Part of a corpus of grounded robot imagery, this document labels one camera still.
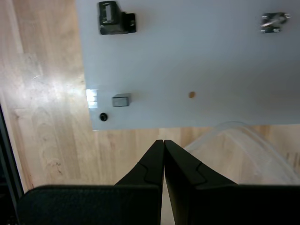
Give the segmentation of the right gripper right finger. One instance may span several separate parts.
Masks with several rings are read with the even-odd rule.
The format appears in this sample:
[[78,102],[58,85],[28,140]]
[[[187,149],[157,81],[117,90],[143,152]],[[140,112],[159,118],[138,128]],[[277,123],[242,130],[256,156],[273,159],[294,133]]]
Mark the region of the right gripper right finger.
[[286,225],[298,222],[299,186],[240,185],[165,140],[165,179],[177,225]]

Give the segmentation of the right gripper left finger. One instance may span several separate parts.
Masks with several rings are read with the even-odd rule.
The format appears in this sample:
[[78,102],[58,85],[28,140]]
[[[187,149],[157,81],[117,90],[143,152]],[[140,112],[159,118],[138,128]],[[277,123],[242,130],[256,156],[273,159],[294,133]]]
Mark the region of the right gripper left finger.
[[17,204],[22,225],[158,225],[164,142],[156,140],[115,185],[46,185]]

